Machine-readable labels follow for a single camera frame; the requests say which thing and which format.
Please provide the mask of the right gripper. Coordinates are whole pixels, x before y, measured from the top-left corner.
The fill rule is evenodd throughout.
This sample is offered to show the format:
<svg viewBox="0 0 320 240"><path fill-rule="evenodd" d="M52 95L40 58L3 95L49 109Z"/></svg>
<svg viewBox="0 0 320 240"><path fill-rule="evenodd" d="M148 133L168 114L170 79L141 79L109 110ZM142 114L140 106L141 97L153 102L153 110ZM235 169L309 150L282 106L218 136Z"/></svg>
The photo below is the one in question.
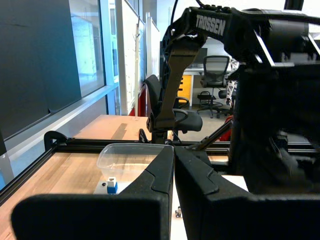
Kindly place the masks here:
<svg viewBox="0 0 320 240"><path fill-rule="evenodd" d="M254 194L317 194L320 159L288 152L288 134L320 148L320 66L240 65L230 145L232 170Z"/></svg>

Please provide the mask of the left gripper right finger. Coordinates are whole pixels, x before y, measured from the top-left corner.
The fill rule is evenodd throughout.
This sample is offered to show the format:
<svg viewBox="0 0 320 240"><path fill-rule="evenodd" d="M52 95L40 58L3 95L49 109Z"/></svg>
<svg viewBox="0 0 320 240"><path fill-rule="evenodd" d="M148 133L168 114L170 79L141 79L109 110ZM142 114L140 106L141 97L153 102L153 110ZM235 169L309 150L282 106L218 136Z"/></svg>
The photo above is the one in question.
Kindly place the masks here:
<svg viewBox="0 0 320 240"><path fill-rule="evenodd" d="M174 178L190 240L317 240L318 195L255 195L177 146Z"/></svg>

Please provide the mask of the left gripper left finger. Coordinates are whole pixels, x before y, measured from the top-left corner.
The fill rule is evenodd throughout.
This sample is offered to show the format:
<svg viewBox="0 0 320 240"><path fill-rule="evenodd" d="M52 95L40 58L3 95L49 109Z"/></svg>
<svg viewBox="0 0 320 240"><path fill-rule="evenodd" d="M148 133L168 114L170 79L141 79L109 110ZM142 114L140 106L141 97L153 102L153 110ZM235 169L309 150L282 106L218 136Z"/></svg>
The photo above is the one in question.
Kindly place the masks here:
<svg viewBox="0 0 320 240"><path fill-rule="evenodd" d="M11 213L18 240L168 240L174 149L165 146L119 194L38 194Z"/></svg>

